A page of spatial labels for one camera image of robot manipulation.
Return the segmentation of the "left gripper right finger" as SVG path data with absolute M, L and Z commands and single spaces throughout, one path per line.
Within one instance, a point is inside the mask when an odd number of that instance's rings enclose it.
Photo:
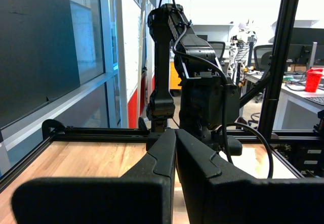
M 191 223 L 323 223 L 322 179 L 257 179 L 185 130 L 176 135 Z

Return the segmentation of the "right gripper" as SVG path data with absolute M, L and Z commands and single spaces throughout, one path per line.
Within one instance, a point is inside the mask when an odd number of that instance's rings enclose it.
M 202 127 L 201 141 L 216 152 L 224 152 L 226 154 L 225 143 L 222 131 L 208 130 L 207 127 Z M 227 135 L 228 150 L 231 156 L 240 156 L 242 154 L 242 143 L 235 137 Z

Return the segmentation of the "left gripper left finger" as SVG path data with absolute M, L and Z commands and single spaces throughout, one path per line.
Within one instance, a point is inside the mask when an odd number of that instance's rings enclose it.
M 124 175 L 43 177 L 11 199 L 17 223 L 171 223 L 176 134 L 166 130 Z

